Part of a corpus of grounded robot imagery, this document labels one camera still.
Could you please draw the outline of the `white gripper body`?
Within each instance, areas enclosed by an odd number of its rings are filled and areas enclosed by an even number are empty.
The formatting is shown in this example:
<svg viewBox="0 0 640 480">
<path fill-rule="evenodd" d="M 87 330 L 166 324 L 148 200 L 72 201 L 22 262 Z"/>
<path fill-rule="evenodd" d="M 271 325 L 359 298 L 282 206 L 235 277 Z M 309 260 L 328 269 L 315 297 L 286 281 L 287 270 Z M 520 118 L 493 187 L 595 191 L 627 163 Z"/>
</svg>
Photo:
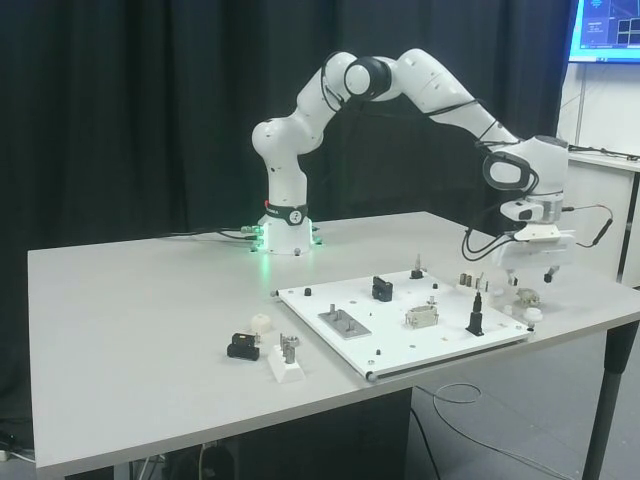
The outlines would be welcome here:
<svg viewBox="0 0 640 480">
<path fill-rule="evenodd" d="M 562 232 L 549 241 L 509 242 L 492 253 L 492 262 L 503 270 L 551 268 L 569 265 L 575 255 L 575 237 Z"/>
</svg>

